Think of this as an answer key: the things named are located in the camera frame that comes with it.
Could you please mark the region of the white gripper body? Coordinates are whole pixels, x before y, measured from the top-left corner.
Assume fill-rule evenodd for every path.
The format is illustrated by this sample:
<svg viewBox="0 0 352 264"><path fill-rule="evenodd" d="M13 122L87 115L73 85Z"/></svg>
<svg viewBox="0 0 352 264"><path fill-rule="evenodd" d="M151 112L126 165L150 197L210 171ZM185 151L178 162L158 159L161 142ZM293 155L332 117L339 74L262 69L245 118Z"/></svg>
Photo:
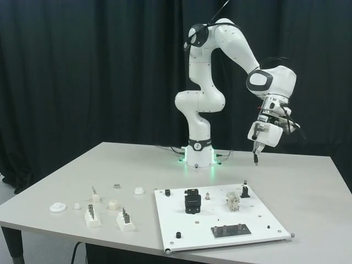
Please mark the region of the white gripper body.
<svg viewBox="0 0 352 264"><path fill-rule="evenodd" d="M253 141L256 148L276 147L282 133L283 129L281 127L257 120L253 122L247 134L247 139Z"/></svg>

